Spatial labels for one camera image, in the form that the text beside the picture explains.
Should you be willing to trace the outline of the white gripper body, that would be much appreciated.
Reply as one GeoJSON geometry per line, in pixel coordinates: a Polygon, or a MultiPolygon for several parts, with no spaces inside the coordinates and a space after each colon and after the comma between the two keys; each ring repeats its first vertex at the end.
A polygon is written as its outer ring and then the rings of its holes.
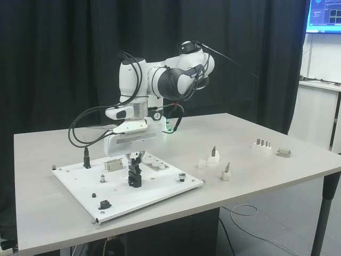
{"type": "Polygon", "coordinates": [[[104,153],[114,157],[145,151],[162,139],[162,124],[122,123],[104,139],[104,153]]]}

